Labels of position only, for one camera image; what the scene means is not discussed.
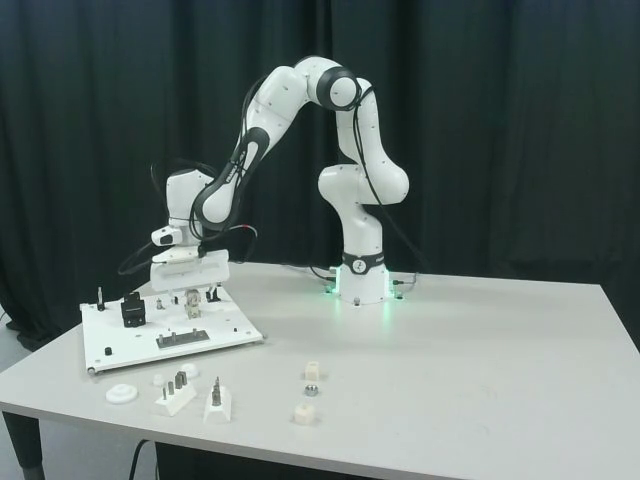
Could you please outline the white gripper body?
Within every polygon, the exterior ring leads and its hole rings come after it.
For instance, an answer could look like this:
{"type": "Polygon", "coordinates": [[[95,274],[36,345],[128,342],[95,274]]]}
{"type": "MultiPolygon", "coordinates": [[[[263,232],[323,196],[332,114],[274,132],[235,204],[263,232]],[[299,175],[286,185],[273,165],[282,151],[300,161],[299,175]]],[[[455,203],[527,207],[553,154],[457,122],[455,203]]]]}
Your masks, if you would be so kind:
{"type": "Polygon", "coordinates": [[[211,251],[165,251],[152,258],[150,281],[155,291],[189,290],[226,281],[229,253],[211,251]]]}

